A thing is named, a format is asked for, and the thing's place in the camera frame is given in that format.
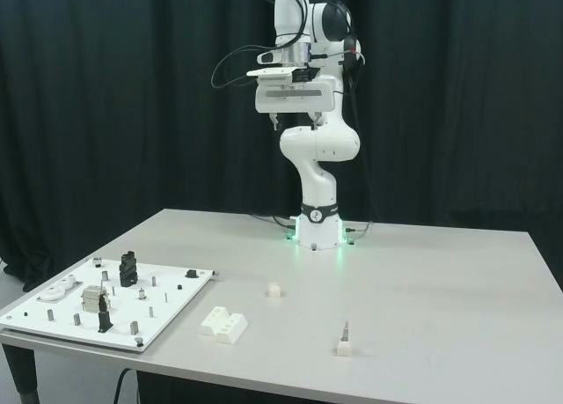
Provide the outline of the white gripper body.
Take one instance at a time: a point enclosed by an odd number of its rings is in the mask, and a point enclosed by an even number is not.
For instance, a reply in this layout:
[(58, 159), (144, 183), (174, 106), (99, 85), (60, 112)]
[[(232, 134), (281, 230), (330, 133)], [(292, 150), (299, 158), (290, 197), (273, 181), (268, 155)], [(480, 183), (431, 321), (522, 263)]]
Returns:
[(272, 84), (259, 80), (255, 108), (262, 114), (322, 113), (333, 110), (333, 81)]

